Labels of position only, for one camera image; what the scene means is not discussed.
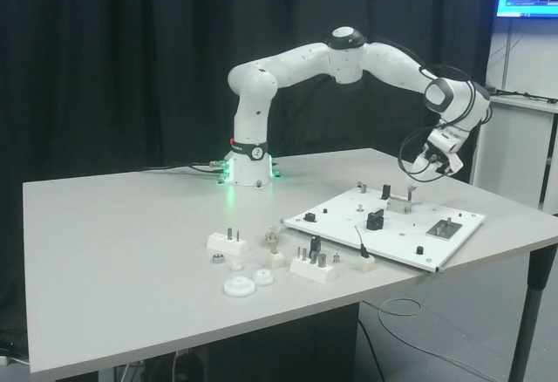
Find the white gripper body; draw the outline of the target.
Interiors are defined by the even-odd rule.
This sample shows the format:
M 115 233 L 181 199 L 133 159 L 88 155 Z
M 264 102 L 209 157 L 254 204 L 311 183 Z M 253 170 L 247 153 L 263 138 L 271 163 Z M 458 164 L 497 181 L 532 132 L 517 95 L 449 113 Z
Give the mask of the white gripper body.
M 420 154 L 408 170 L 407 180 L 410 183 L 426 183 L 440 177 L 438 173 L 441 163 L 437 156 L 428 157 L 426 153 Z

